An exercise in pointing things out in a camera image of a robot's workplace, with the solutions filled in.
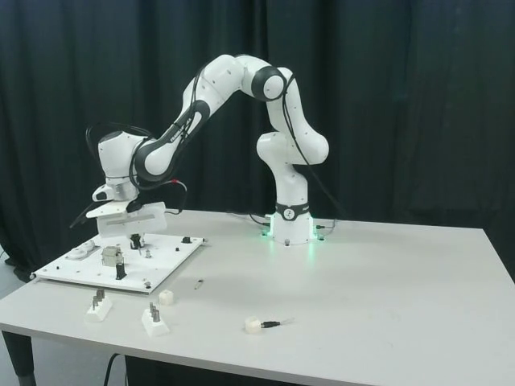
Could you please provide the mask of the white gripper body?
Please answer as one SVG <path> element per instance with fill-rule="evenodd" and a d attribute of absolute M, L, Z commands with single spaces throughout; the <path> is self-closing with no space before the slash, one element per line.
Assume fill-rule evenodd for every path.
<path fill-rule="evenodd" d="M 97 231 L 102 237 L 130 236 L 167 228 L 164 202 L 144 204 L 127 211 L 129 202 L 109 202 L 97 209 Z"/>

